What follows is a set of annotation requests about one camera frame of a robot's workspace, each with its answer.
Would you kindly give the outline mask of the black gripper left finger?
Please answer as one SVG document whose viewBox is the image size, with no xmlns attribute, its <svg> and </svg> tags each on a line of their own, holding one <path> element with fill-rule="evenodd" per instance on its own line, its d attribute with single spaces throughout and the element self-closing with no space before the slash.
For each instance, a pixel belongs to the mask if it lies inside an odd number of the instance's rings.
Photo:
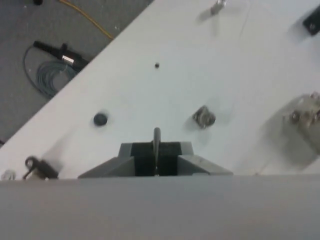
<svg viewBox="0 0 320 240">
<path fill-rule="evenodd" d="M 79 178 L 153 177 L 156 156 L 151 142 L 123 143 L 118 156 L 82 173 Z"/>
</svg>

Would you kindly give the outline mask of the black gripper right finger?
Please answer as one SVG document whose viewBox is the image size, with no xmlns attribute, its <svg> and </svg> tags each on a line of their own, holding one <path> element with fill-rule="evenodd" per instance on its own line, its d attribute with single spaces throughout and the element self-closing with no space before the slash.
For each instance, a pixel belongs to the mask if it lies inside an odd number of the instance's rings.
<svg viewBox="0 0 320 240">
<path fill-rule="evenodd" d="M 227 176 L 233 172 L 194 154 L 191 142 L 161 142 L 157 156 L 160 176 Z"/>
</svg>

